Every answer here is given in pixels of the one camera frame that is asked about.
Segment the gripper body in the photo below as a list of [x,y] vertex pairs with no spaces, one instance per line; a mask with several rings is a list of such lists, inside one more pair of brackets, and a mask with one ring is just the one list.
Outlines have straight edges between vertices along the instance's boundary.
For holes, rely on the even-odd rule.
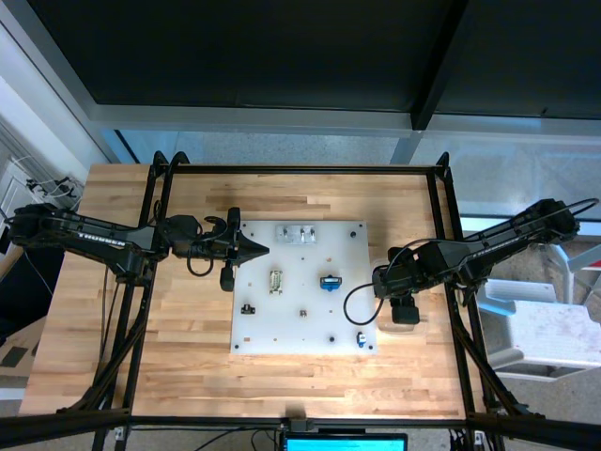
[[417,263],[400,263],[391,269],[391,309],[394,324],[416,325],[420,322],[414,293],[424,288],[424,274]]
[[240,209],[230,208],[226,219],[217,216],[207,216],[204,221],[212,225],[201,239],[203,251],[209,261],[208,270],[203,276],[211,274],[216,261],[224,266],[220,272],[220,287],[223,291],[234,290],[234,266],[239,252]]

